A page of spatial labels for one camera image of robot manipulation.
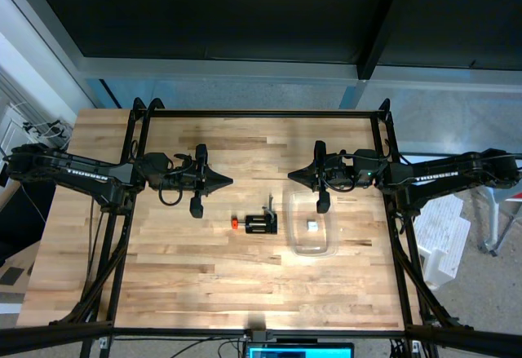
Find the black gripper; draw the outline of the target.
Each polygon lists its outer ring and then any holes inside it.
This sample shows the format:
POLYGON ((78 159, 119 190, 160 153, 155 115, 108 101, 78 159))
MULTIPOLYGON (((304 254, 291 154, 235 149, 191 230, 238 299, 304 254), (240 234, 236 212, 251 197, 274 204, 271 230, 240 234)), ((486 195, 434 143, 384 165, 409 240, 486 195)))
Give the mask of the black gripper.
POLYGON ((183 161, 179 167, 181 188, 193 192, 189 205, 190 214, 193 218, 202 218, 204 208, 201 197, 203 193, 205 196, 209 196, 212 192, 232 185, 232 178, 219 174, 206 165, 208 152, 205 144, 196 146, 194 158, 181 153, 175 154, 175 157, 183 161))
POLYGON ((318 214, 326 214, 330 209, 328 188, 342 193, 352 190, 352 174, 343 162, 346 153, 344 149, 338 153, 327 153, 325 142, 316 141, 313 163, 288 174, 290 180, 318 193, 318 214))

